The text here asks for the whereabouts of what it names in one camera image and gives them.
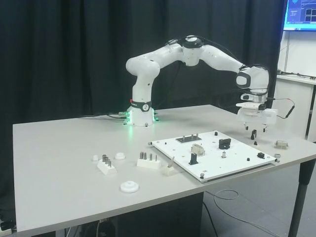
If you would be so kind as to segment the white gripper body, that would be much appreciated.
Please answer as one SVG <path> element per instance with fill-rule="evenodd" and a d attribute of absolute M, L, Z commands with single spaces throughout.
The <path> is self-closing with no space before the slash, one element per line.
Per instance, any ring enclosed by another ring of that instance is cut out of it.
<path fill-rule="evenodd" d="M 277 114 L 277 109 L 250 110 L 241 108 L 237 113 L 237 119 L 244 123 L 271 125 L 276 123 Z"/>

